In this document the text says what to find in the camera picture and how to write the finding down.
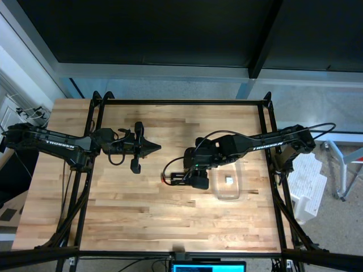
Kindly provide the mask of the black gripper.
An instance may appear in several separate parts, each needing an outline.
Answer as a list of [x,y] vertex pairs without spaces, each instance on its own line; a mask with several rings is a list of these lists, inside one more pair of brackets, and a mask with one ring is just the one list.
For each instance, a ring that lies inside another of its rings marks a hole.
[[207,170],[211,169],[218,148],[213,140],[197,138],[195,140],[196,148],[192,153],[191,185],[195,189],[209,189],[209,179]]
[[161,145],[150,142],[143,136],[144,126],[140,121],[134,124],[134,133],[130,129],[123,128],[118,129],[118,131],[124,133],[124,136],[122,138],[118,137],[112,142],[112,155],[122,155],[123,158],[119,163],[112,162],[112,165],[122,165],[126,155],[133,155],[133,159],[130,162],[130,169],[134,174],[140,174],[141,165],[139,164],[139,159],[141,157],[141,147],[145,147],[142,150],[142,157],[144,158],[160,150]]

